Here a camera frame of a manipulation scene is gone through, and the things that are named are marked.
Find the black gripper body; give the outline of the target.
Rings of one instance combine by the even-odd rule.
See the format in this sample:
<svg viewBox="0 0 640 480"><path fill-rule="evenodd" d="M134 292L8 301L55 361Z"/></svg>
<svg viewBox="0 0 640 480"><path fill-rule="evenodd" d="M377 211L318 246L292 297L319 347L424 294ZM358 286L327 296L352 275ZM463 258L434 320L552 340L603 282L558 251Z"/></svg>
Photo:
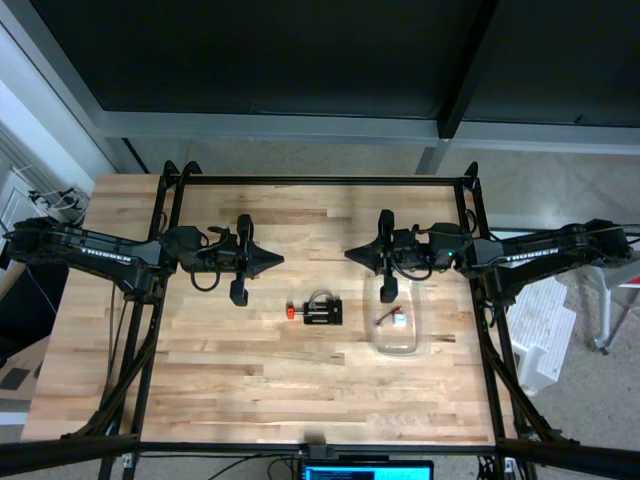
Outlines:
<svg viewBox="0 0 640 480"><path fill-rule="evenodd" d="M378 235L378 273L383 276L380 300L382 303L392 303L398 295L398 280L393 272L411 281L424 281L428 278L428 274L410 274L414 270L428 270L426 250L419 245L413 231L395 229L395 215L388 209L383 209L380 213Z"/></svg>
<svg viewBox="0 0 640 480"><path fill-rule="evenodd" d="M235 279L230 284L230 299L234 305L247 305L249 293L245 282L249 277L249 244L253 239L253 222L248 214L237 219L236 234L228 228L211 226L210 232L217 233L219 239L213 245L216 271L234 273Z"/></svg>

